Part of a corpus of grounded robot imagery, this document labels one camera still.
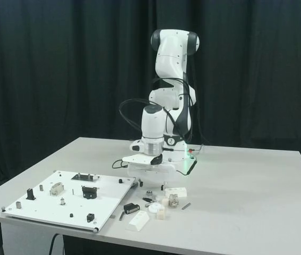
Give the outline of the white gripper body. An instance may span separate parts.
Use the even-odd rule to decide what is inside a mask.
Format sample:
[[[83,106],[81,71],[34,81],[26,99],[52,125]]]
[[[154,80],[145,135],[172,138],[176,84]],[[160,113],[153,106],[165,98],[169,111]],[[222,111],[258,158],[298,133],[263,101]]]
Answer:
[[[175,165],[171,163],[159,165],[129,164],[127,173],[130,177],[140,179],[142,182],[164,183],[177,180]]]

